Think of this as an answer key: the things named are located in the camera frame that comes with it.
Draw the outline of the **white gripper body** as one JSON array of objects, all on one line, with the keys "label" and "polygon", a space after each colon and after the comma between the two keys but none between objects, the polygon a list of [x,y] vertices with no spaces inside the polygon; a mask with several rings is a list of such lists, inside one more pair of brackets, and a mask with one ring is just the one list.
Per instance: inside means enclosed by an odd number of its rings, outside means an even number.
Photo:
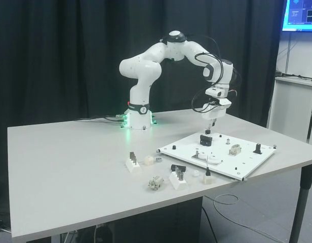
[{"label": "white gripper body", "polygon": [[231,102],[229,100],[220,100],[218,104],[204,104],[202,107],[203,119],[217,119],[226,114],[226,110],[230,108]]}]

